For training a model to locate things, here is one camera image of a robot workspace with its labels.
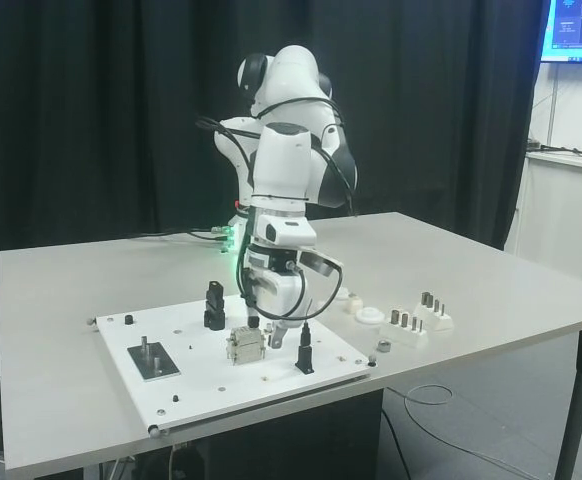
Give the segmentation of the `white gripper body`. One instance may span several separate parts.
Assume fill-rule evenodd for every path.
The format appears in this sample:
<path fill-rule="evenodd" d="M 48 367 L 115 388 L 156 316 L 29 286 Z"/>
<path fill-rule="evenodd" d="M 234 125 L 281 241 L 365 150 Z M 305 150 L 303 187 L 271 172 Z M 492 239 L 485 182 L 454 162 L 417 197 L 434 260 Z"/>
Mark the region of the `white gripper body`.
<path fill-rule="evenodd" d="M 310 296 L 303 270 L 277 273 L 268 269 L 250 269 L 244 289 L 257 313 L 271 320 L 296 320 L 307 314 Z"/>

